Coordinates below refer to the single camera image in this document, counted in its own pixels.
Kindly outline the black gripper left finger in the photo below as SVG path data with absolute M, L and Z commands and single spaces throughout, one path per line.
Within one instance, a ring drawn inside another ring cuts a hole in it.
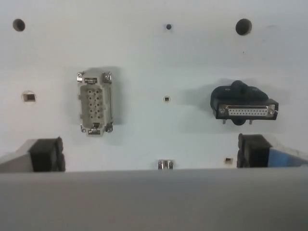
M 65 172 L 61 137 L 29 139 L 16 151 L 0 157 L 1 173 Z

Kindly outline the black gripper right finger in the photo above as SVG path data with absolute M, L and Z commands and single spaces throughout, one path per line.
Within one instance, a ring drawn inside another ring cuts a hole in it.
M 306 167 L 308 154 L 289 148 L 271 135 L 239 134 L 238 168 Z

